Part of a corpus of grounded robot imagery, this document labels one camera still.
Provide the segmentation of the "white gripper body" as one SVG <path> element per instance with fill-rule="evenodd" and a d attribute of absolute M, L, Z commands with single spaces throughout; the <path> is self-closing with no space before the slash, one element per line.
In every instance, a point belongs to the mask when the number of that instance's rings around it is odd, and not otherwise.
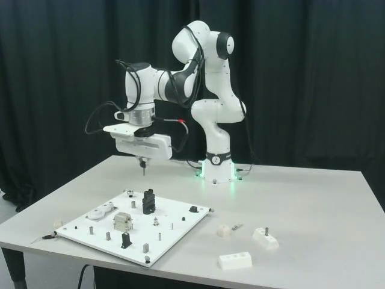
<path fill-rule="evenodd" d="M 172 157 L 171 137 L 154 134 L 150 137 L 116 135 L 115 145 L 119 152 L 150 159 L 169 160 Z"/>

